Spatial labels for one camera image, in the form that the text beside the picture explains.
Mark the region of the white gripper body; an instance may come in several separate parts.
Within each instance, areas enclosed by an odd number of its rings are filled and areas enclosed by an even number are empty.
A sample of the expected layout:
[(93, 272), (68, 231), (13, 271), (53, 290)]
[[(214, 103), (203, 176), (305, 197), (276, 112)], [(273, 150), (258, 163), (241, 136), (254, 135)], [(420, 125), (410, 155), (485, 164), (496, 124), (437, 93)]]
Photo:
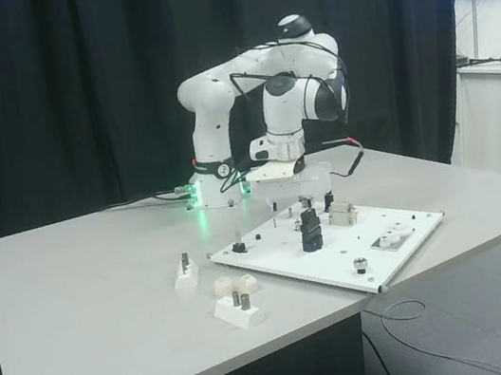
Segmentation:
[(293, 177), (261, 180), (256, 184), (259, 198), (268, 202), (292, 197), (320, 197), (332, 190), (328, 162), (307, 166)]

